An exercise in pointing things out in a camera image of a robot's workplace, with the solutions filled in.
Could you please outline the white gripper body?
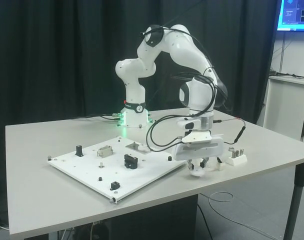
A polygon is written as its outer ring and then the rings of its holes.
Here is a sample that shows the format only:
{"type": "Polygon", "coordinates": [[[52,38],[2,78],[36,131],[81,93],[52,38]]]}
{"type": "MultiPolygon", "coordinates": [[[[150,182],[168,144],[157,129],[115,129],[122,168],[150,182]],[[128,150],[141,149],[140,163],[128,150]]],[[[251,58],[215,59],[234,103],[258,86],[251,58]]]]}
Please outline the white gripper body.
{"type": "Polygon", "coordinates": [[[187,161],[220,157],[224,152],[224,141],[221,136],[213,136],[207,142],[180,143],[172,150],[176,161],[187,161]]]}

